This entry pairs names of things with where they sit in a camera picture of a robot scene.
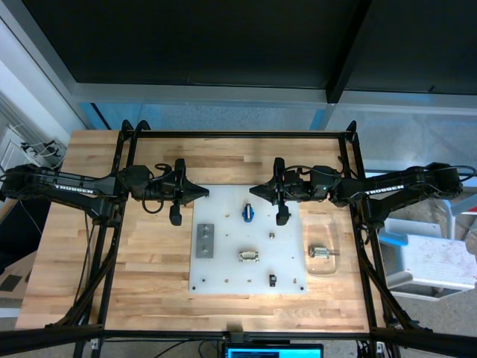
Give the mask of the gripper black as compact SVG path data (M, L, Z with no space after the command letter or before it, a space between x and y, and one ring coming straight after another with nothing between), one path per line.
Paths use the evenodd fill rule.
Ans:
M181 200L183 199L183 187L186 177L186 163L183 158L177 159L174 169L166 175L163 188L166 191L167 200L171 202L169 220L174 226L181 226L182 215L180 214ZM205 187L192 183L186 179L186 191L192 192L186 195L186 204L199 198L208 197L209 190Z
M296 169L287 169L281 157L274 160L274 180L253 186L249 189L255 195L271 204L278 206L276 214L277 225L286 225L291 216L286 201L302 201L303 193L300 188L300 175Z

